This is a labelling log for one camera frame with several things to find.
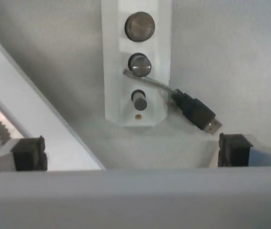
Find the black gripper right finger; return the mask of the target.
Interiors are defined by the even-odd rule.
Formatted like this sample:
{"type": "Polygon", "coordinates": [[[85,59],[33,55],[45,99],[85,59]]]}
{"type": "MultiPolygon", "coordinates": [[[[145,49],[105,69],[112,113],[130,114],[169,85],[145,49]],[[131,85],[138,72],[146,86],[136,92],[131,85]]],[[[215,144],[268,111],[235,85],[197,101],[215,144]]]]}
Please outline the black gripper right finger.
{"type": "Polygon", "coordinates": [[[219,135],[218,167],[271,167],[271,147],[253,135],[219,135]]]}

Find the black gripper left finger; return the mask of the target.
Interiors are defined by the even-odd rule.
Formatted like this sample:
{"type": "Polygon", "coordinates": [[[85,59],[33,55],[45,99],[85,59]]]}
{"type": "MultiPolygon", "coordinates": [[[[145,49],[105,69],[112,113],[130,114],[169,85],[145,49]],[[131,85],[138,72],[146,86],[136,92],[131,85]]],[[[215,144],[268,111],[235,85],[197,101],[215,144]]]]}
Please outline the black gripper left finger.
{"type": "Polygon", "coordinates": [[[45,139],[15,138],[0,148],[0,171],[47,171],[45,139]]]}

